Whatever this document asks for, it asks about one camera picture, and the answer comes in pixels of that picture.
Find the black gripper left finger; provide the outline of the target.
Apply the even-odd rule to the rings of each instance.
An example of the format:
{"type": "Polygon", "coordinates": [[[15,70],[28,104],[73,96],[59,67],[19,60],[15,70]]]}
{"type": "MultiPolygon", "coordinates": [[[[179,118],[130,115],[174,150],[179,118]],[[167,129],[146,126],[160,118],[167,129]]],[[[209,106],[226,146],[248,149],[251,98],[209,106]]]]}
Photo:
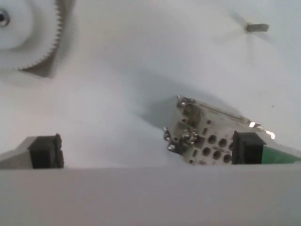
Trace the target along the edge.
{"type": "Polygon", "coordinates": [[[53,136],[27,137],[16,149],[0,154],[2,170],[63,169],[62,138],[53,136]]]}

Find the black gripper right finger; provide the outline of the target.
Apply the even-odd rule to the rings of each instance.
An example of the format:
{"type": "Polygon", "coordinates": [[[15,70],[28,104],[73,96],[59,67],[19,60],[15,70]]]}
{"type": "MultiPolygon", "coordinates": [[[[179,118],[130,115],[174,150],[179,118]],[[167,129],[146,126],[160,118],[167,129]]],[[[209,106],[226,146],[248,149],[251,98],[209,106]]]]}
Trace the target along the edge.
{"type": "Polygon", "coordinates": [[[293,164],[301,162],[301,152],[278,144],[266,133],[234,132],[232,164],[293,164]]]}

